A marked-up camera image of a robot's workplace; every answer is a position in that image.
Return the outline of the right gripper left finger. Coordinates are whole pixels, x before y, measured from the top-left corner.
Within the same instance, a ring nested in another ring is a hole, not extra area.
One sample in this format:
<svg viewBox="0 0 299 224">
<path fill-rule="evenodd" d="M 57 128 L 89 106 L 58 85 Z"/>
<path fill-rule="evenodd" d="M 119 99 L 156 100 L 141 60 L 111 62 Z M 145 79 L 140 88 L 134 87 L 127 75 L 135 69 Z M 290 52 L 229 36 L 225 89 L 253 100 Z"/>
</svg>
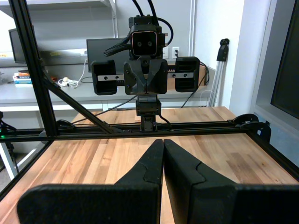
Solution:
<svg viewBox="0 0 299 224">
<path fill-rule="evenodd" d="M 17 203 L 21 224 L 158 224 L 164 143 L 155 140 L 115 184 L 43 184 Z"/>
</svg>

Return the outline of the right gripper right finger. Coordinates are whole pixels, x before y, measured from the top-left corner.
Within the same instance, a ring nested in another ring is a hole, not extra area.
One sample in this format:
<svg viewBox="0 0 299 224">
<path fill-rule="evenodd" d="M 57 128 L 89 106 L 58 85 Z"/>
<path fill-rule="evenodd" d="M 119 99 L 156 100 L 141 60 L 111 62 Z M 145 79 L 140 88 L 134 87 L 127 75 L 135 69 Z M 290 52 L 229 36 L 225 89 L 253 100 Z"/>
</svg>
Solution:
<svg viewBox="0 0 299 224">
<path fill-rule="evenodd" d="M 164 141 L 164 173 L 177 224 L 296 224 L 298 185 L 238 184 L 172 140 Z"/>
</svg>

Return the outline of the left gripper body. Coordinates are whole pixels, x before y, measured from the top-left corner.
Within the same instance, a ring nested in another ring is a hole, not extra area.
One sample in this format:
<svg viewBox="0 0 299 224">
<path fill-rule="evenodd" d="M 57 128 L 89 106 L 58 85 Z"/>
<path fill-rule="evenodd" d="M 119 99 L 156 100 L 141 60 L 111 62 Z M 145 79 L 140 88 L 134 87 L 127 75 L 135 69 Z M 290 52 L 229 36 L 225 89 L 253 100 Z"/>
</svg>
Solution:
<svg viewBox="0 0 299 224">
<path fill-rule="evenodd" d="M 150 60 L 153 59 L 149 56 L 141 56 L 137 60 L 141 62 L 142 71 L 147 81 Z M 174 87 L 177 92 L 194 92 L 199 85 L 199 67 L 200 60 L 194 56 L 178 57 L 174 66 L 168 65 L 168 80 L 174 79 Z M 124 69 L 122 73 L 117 74 L 113 60 L 94 61 L 91 68 L 94 92 L 97 95 L 114 95 L 118 86 L 125 87 Z"/>
</svg>

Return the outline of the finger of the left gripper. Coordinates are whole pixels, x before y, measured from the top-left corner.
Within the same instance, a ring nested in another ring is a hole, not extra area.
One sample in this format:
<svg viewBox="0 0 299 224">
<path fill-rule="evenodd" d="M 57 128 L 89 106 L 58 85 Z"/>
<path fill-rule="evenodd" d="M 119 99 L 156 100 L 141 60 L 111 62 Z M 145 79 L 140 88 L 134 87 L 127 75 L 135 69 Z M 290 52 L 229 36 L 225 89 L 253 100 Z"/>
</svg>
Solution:
<svg viewBox="0 0 299 224">
<path fill-rule="evenodd" d="M 164 59 L 153 59 L 149 63 L 146 81 L 148 94 L 165 94 L 167 92 L 168 64 Z"/>
<path fill-rule="evenodd" d="M 124 85 L 127 95 L 145 95 L 146 80 L 139 60 L 124 63 Z"/>
</svg>

